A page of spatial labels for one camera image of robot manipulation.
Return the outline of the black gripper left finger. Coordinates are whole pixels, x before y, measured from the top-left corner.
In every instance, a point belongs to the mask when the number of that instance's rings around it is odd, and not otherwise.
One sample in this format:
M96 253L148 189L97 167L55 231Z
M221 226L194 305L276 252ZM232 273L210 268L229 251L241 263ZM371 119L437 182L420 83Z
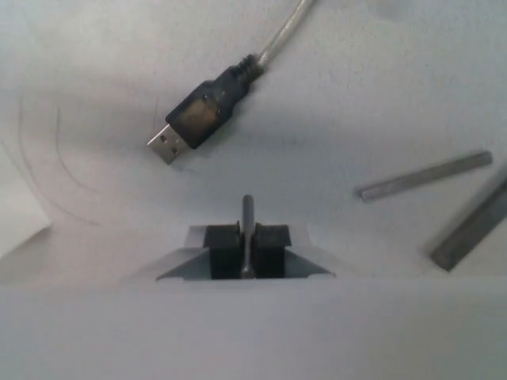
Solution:
M154 279L238 279L241 266L242 231L238 223L190 226L183 246L154 262Z

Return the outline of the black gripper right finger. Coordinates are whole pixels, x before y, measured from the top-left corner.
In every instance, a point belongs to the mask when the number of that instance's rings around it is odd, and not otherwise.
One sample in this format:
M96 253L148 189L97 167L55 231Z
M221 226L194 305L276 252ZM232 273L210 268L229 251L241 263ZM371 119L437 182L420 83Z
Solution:
M290 225L255 226L252 263L259 279L306 279L332 276L326 251L311 243L305 228Z

